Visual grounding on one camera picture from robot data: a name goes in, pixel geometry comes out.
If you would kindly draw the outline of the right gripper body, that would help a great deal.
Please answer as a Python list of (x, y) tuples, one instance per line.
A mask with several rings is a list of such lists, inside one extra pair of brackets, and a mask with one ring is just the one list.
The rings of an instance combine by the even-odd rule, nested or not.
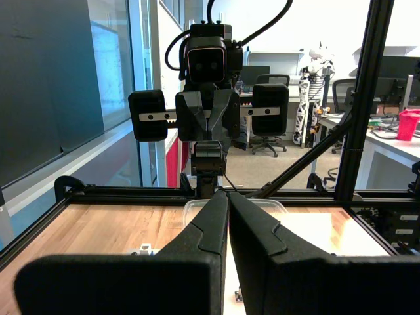
[[(214, 84), (206, 83), (196, 90), (201, 93), (207, 132), (209, 135), (209, 117), (213, 107), (215, 91), (235, 91), (219, 89)], [(157, 142), (167, 138), (169, 129), (177, 129), (175, 109), (168, 110), (161, 90), (135, 91), (128, 97), (133, 131), (139, 142)], [(287, 107), (289, 88), (284, 84), (257, 84), (249, 106), (245, 106), (240, 98), (240, 124), (243, 117), (251, 118), (252, 131), (260, 137), (274, 137), (285, 133), (287, 125)]]

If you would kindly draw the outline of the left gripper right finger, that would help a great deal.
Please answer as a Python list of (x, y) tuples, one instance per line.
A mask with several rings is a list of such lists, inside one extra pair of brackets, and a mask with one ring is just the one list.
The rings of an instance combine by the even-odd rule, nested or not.
[(248, 314), (418, 314), (419, 257), (337, 257), (233, 192), (230, 245)]

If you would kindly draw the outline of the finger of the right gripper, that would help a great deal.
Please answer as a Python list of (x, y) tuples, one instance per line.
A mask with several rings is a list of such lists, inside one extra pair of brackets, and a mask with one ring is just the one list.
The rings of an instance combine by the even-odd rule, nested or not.
[(207, 118), (199, 91), (179, 92), (176, 95), (178, 136), (183, 142), (207, 141)]
[(211, 140), (232, 140), (240, 135), (240, 97), (236, 91), (215, 91), (209, 117)]

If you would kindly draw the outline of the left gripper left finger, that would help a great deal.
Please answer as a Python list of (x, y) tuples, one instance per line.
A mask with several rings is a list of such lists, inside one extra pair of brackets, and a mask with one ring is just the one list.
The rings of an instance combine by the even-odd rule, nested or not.
[(228, 196), (216, 192), (155, 255), (50, 255), (23, 266), (23, 314), (222, 314)]

